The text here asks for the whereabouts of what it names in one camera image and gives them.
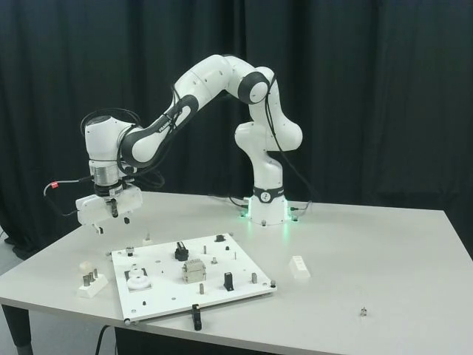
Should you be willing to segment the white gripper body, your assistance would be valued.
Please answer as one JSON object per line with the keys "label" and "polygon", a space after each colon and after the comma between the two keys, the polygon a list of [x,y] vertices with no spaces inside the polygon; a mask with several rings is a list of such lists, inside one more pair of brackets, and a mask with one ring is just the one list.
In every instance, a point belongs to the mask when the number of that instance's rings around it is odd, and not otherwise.
{"label": "white gripper body", "polygon": [[143,205],[142,192],[136,186],[113,196],[90,195],[75,201],[78,222],[83,226],[100,225],[112,218],[125,217]]}

